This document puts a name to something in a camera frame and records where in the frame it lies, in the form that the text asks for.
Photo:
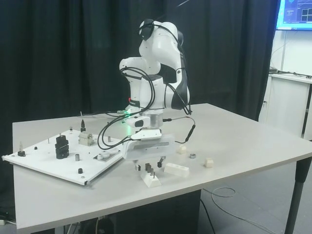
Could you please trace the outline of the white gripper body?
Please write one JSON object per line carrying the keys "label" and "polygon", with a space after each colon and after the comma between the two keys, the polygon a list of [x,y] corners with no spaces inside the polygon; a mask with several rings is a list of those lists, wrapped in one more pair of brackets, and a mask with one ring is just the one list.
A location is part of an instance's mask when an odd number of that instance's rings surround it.
{"label": "white gripper body", "polygon": [[131,161],[171,156],[175,152],[173,134],[165,134],[161,138],[149,140],[128,141],[122,147],[123,158]]}

